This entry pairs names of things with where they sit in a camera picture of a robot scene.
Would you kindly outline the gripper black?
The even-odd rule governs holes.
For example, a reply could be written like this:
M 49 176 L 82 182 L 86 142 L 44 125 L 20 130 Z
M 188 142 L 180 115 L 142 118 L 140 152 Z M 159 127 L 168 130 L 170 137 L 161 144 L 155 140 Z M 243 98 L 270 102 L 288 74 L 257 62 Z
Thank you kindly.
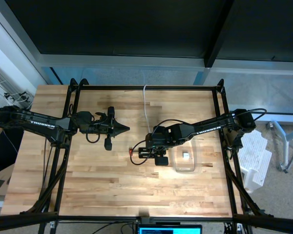
M 167 150 L 163 147 L 156 147 L 153 149 L 154 162 L 156 166 L 168 166 L 166 151 Z
M 114 134 L 114 120 L 115 120 L 115 110 L 114 107 L 110 106 L 107 109 L 107 114 L 96 112 L 97 116 L 99 116 L 99 120 L 95 120 L 92 125 L 93 134 L 97 134 L 98 137 L 101 135 L 106 135 L 104 148 L 107 151 L 112 150 L 112 142 L 111 137 Z M 122 133 L 129 131 L 129 127 L 123 124 L 120 124 L 116 121 L 116 136 Z

